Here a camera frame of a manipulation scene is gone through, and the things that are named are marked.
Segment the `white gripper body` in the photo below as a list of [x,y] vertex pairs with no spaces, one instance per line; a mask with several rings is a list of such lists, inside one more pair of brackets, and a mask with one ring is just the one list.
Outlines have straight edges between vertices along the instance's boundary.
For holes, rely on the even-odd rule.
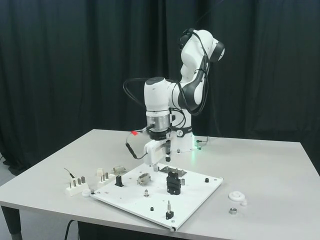
[[146,165],[156,165],[167,156],[165,143],[165,140],[151,140],[145,144],[143,161]]

